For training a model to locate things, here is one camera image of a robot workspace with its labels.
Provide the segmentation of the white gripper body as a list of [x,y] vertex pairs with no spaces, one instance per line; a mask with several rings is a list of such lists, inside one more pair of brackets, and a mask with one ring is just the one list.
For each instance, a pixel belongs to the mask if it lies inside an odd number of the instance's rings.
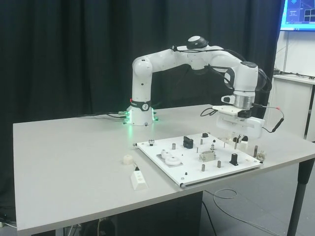
[[219,128],[235,134],[249,138],[260,138],[265,120],[255,117],[241,119],[219,113],[216,124]]

